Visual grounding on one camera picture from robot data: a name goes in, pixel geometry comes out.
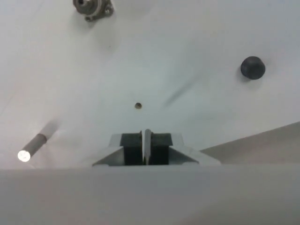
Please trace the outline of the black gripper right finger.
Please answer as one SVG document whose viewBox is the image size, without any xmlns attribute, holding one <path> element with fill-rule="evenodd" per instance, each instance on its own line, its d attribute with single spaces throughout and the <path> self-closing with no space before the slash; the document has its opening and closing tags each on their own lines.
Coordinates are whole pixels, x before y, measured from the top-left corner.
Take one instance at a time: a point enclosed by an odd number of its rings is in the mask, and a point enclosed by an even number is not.
<svg viewBox="0 0 300 225">
<path fill-rule="evenodd" d="M 152 133 L 150 165 L 221 165 L 221 162 L 185 145 L 179 133 Z"/>
</svg>

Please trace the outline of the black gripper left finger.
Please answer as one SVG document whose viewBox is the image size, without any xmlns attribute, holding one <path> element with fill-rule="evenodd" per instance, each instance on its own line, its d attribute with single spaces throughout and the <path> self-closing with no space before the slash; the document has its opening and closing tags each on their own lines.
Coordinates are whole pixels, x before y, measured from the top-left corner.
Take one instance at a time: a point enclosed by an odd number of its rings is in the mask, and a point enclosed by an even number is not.
<svg viewBox="0 0 300 225">
<path fill-rule="evenodd" d="M 108 154 L 101 156 L 92 166 L 136 166 L 143 164 L 142 133 L 113 134 L 110 138 Z"/>
</svg>

